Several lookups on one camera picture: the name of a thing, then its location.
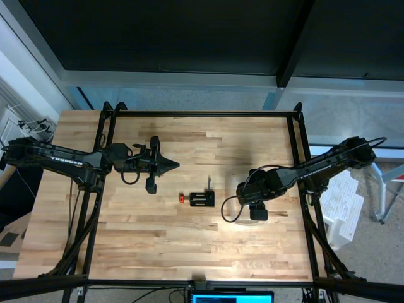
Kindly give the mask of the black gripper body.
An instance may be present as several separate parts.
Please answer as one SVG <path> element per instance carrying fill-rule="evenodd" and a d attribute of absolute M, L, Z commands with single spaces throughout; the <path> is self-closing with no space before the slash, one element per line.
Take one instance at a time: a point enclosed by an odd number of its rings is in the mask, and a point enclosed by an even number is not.
<path fill-rule="evenodd" d="M 157 193 L 157 185 L 155 184 L 155 177 L 157 175 L 157 156 L 160 151 L 160 140 L 158 136 L 152 136 L 150 139 L 150 147 L 146 148 L 145 152 L 139 160 L 140 172 L 148 173 L 146 178 L 145 188 L 148 194 Z"/>
<path fill-rule="evenodd" d="M 249 218 L 254 221 L 268 220 L 268 211 L 263 200 L 249 203 Z"/>

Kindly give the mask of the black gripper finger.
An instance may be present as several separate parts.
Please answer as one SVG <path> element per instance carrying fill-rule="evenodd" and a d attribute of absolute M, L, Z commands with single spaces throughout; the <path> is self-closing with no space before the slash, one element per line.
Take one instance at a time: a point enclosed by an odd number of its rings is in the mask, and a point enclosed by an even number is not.
<path fill-rule="evenodd" d="M 158 167 L 157 167 L 157 176 L 161 177 L 165 173 L 167 173 L 167 172 L 169 172 L 171 170 L 177 169 L 177 168 L 179 168 L 179 164 L 177 164 L 177 165 L 174 165 L 174 164 L 170 164 L 170 165 L 161 164 L 161 165 L 158 165 Z"/>
<path fill-rule="evenodd" d="M 160 165 L 179 165 L 179 162 L 165 158 L 161 153 L 158 154 L 157 160 Z"/>

